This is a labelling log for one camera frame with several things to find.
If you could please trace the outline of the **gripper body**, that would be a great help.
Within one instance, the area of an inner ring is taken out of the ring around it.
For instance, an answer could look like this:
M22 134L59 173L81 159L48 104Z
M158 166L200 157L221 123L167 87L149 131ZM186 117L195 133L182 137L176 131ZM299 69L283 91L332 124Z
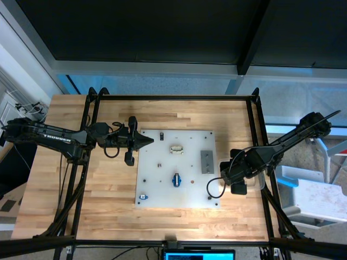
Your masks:
M230 186L232 194L247 194L245 184L245 165L239 162L223 161L220 163L220 174L224 183Z
M138 122L135 116L128 119L128 126L124 124L118 133L118 147L127 148L124 162L127 166L134 166L133 151L135 150L135 133L137 132Z

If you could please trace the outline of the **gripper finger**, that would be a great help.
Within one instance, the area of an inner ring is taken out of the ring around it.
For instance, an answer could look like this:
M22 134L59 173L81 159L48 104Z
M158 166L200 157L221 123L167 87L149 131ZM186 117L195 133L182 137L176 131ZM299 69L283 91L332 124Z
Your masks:
M143 148L144 146L147 146L149 144L152 144L154 142L154 140L140 140L140 141L136 141L135 142L135 150L138 151L141 148Z
M150 138L148 136L142 135L140 132L135 131L135 139L137 141L154 141L153 138Z

